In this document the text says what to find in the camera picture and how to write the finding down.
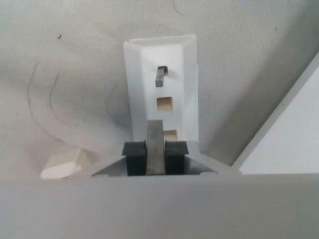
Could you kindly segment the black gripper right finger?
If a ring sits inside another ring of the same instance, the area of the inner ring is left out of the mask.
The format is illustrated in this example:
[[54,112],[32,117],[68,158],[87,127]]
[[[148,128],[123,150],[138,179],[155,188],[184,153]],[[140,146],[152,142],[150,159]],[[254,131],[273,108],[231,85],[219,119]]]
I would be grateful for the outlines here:
[[165,142],[166,175],[200,175],[215,171],[190,157],[186,141]]

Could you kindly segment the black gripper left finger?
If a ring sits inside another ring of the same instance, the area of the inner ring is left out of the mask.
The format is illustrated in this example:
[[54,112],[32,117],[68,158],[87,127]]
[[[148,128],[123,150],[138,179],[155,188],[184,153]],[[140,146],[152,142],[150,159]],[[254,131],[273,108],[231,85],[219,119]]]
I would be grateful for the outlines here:
[[109,177],[145,176],[147,167],[146,141],[125,142],[121,158],[109,166],[103,166],[92,176]]

